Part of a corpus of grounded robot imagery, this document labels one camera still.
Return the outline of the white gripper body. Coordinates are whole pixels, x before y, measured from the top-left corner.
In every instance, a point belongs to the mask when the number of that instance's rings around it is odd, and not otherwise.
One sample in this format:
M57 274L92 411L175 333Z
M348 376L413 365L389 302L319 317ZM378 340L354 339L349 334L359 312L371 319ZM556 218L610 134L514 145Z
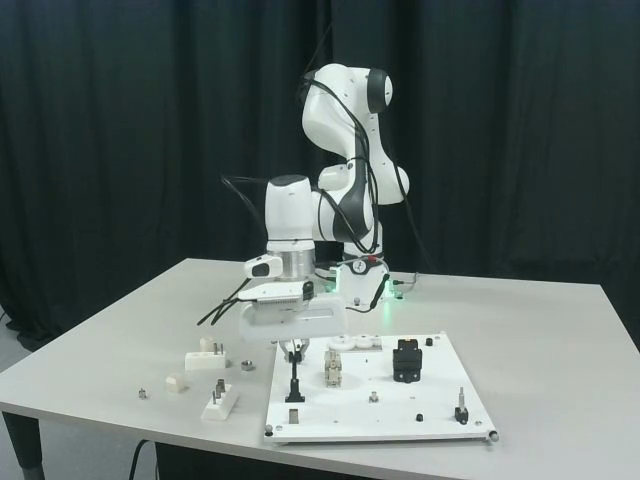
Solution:
M311 300L253 301L240 311L239 330L246 342L330 337L346 332L346 306L335 294Z

